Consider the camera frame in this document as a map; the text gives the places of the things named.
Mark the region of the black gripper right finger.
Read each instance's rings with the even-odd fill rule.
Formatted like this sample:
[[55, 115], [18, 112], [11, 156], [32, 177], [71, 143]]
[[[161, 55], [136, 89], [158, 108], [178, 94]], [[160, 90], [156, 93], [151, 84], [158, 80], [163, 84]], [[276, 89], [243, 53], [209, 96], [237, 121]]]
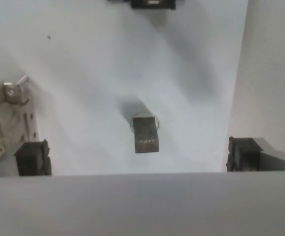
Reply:
[[285, 152], [273, 148], [264, 138], [229, 137], [228, 172], [285, 171]]

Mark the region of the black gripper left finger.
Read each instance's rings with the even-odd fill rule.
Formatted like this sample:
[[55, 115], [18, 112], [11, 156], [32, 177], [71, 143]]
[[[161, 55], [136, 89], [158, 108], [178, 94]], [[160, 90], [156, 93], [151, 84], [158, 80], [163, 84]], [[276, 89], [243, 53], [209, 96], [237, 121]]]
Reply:
[[48, 141], [23, 142], [14, 153], [19, 176], [52, 176]]

